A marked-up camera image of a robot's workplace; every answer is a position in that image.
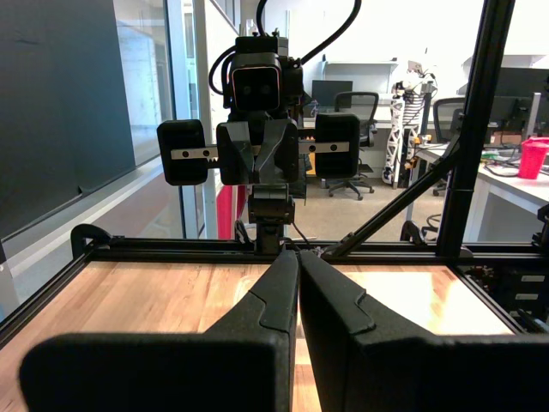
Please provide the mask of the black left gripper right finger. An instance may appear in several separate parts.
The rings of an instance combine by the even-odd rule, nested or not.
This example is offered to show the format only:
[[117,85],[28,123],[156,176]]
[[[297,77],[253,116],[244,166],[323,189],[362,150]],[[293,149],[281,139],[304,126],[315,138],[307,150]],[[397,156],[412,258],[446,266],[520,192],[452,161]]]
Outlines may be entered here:
[[325,411],[545,411],[544,335],[438,336],[311,252],[301,321]]

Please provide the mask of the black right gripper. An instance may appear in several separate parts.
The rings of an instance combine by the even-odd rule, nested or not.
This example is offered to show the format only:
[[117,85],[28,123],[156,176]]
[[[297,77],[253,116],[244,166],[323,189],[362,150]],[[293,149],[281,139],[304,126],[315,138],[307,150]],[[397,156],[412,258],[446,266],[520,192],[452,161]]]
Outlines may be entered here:
[[323,179],[351,178],[359,169],[359,119],[352,113],[325,113],[315,126],[300,129],[291,119],[228,122],[216,128],[216,144],[205,143],[196,119],[166,121],[157,129],[166,182],[200,185],[208,171],[220,171],[224,185],[278,185],[300,179],[303,157],[314,154]]

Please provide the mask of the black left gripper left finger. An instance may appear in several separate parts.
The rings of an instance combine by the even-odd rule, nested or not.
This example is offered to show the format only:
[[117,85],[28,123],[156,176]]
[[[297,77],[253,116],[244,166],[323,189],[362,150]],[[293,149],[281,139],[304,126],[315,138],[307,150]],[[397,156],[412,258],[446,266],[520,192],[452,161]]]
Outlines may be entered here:
[[31,411],[288,411],[299,261],[283,251],[201,334],[54,336],[24,356]]

